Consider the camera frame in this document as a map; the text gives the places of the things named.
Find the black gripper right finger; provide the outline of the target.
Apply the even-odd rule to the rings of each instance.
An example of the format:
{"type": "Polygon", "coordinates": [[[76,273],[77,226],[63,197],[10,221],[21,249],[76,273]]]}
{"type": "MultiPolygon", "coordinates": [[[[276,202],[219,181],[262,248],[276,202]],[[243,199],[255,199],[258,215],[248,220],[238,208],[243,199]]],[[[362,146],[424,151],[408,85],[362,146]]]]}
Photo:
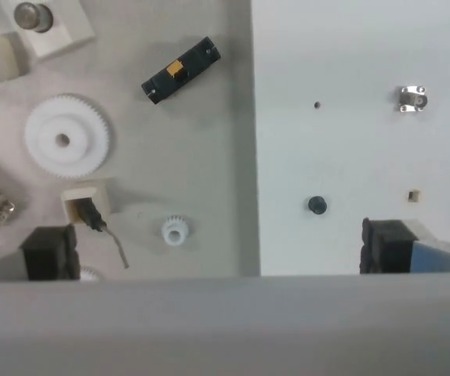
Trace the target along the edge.
{"type": "Polygon", "coordinates": [[[361,238],[361,274],[450,273],[450,242],[416,220],[366,218],[361,238]]]}

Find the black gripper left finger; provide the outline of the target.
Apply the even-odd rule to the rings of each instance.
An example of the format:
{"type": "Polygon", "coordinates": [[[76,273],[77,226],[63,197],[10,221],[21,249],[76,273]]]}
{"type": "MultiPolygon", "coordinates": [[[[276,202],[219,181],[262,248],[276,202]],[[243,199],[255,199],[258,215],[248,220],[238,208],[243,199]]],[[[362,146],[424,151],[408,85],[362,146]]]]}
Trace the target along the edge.
{"type": "Polygon", "coordinates": [[[75,227],[40,226],[14,249],[0,251],[0,280],[79,280],[75,227]]]}

